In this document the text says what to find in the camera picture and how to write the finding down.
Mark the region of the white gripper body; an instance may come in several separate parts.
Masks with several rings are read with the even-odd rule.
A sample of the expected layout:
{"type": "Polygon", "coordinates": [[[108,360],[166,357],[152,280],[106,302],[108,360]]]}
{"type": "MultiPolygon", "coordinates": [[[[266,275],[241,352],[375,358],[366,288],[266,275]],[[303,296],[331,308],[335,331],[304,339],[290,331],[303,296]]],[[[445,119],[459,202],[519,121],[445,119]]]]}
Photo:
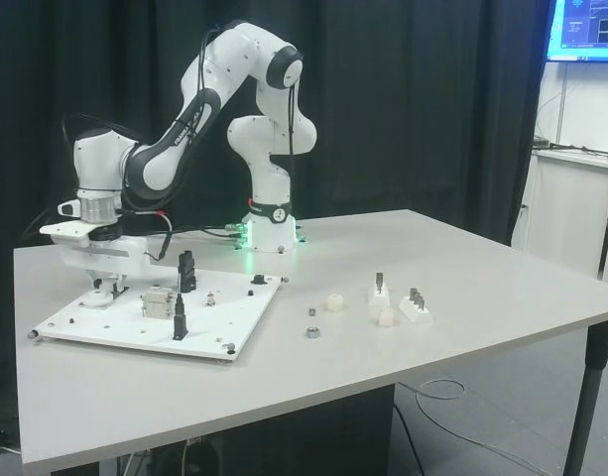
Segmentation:
{"type": "Polygon", "coordinates": [[[142,276],[150,267],[147,239],[122,236],[110,241],[56,238],[67,266],[87,272],[142,276]]]}

